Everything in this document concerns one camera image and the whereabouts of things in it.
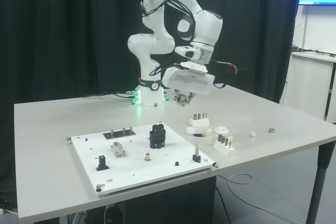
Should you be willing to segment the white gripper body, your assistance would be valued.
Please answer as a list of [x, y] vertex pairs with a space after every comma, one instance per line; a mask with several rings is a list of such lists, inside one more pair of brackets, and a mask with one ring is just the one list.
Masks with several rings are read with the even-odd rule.
[[167, 88], [179, 90], [183, 94], [209, 95], [214, 79], [215, 76], [212, 74], [202, 74], [188, 69], [170, 67], [163, 75], [162, 84]]

